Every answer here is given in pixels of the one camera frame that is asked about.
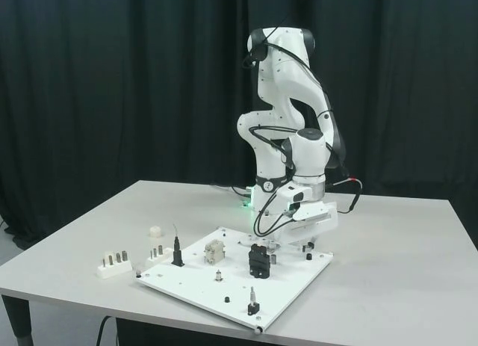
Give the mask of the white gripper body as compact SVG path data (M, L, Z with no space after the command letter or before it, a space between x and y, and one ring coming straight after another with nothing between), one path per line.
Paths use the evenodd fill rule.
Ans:
M276 232L280 244L310 240L338 225L337 203L304 202L292 215L291 222Z

